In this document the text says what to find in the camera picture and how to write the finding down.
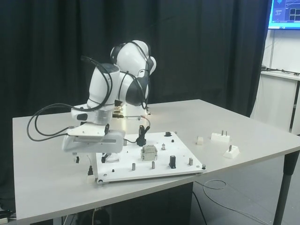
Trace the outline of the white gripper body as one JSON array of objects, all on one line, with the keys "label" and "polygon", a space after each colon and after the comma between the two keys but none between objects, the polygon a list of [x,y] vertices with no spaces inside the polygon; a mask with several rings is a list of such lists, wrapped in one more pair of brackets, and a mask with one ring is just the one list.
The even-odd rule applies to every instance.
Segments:
[{"label": "white gripper body", "polygon": [[104,136],[69,136],[62,142],[62,150],[72,153],[120,153],[125,132],[110,130]]}]

